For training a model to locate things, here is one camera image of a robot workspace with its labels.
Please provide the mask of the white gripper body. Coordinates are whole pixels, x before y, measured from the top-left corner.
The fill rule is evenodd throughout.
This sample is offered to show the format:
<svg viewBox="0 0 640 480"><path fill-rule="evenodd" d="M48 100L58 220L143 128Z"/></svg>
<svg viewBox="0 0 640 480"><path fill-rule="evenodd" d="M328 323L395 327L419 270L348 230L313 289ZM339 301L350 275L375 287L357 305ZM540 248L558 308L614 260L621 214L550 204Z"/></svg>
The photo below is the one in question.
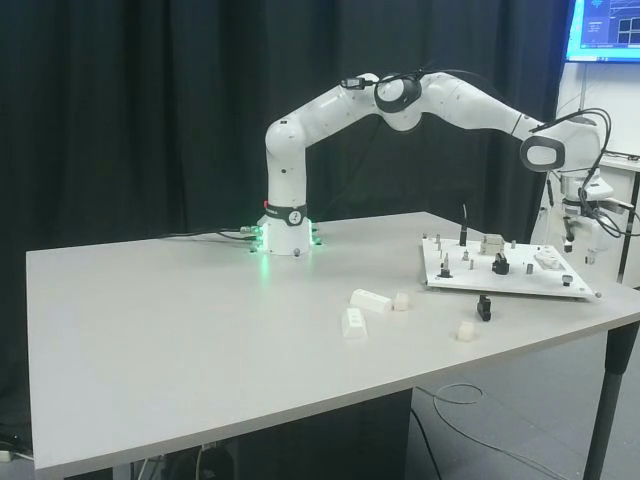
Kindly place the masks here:
<svg viewBox="0 0 640 480"><path fill-rule="evenodd" d="M631 212L629 203L611 197L600 201L587 201L586 203L582 203L579 200L563 199L561 205L565 216L594 219L604 223L606 226L614 226L616 224L613 215L624 215Z"/></svg>

